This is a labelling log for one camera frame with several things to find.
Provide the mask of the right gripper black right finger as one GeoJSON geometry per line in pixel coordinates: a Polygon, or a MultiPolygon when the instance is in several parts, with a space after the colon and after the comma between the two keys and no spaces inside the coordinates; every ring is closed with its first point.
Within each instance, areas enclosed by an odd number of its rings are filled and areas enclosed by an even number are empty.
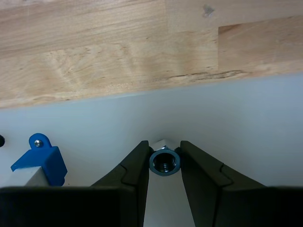
{"type": "Polygon", "coordinates": [[[301,227],[303,189],[264,186],[188,141],[181,173],[197,227],[301,227]]]}

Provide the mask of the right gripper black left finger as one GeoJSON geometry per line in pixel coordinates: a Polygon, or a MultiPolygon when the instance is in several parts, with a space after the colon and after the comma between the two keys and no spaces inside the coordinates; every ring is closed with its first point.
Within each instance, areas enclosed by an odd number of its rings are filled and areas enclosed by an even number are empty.
{"type": "Polygon", "coordinates": [[[3,227],[141,227],[149,182],[148,141],[89,187],[6,187],[3,227]]]}

